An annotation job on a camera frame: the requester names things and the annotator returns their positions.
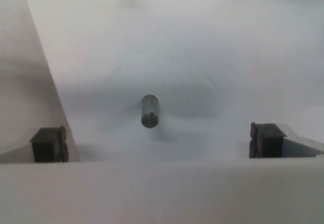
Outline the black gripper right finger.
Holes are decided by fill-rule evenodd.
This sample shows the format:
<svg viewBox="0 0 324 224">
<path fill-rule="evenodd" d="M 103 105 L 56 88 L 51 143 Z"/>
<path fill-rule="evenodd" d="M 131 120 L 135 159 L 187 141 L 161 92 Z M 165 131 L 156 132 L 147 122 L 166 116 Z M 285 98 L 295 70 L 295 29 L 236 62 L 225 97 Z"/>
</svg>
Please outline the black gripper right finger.
<svg viewBox="0 0 324 224">
<path fill-rule="evenodd" d="M 323 156 L 323 143 L 299 136 L 285 123 L 251 123 L 249 158 Z"/>
</svg>

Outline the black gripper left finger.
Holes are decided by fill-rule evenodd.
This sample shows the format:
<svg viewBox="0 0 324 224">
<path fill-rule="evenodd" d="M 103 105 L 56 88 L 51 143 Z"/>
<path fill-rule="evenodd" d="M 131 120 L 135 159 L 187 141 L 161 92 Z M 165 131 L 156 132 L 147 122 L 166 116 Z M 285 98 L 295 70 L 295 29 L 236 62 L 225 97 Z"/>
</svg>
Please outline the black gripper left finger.
<svg viewBox="0 0 324 224">
<path fill-rule="evenodd" d="M 1 145 L 1 163 L 69 162 L 64 126 L 31 129 L 13 143 Z"/>
</svg>

